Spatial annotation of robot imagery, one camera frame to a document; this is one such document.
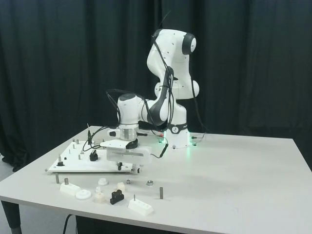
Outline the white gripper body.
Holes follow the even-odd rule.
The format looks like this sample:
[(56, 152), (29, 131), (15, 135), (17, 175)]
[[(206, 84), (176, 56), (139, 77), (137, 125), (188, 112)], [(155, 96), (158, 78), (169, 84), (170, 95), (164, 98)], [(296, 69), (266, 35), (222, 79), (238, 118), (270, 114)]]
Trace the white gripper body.
[(151, 163), (152, 148), (147, 146), (138, 146), (134, 149), (106, 148), (107, 160), (122, 163), (131, 163), (135, 165), (145, 165)]

